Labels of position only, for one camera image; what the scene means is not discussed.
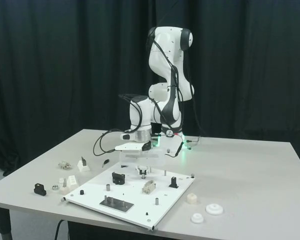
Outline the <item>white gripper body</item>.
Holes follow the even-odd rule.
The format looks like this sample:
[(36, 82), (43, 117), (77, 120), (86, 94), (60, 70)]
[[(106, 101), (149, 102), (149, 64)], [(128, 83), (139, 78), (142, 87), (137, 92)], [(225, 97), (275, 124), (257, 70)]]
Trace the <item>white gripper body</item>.
[(165, 165), (165, 152), (161, 149), (147, 151), (121, 151), (119, 161), (125, 166), (157, 167)]

